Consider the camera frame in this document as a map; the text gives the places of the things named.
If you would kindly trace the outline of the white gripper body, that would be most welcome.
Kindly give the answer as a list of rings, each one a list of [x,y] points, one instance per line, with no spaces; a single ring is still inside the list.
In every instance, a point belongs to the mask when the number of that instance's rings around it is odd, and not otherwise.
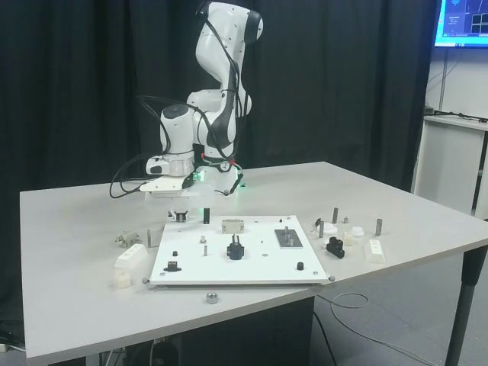
[[[212,207],[215,193],[204,190],[156,191],[144,189],[145,201],[151,204],[161,204],[167,208],[203,208]]]

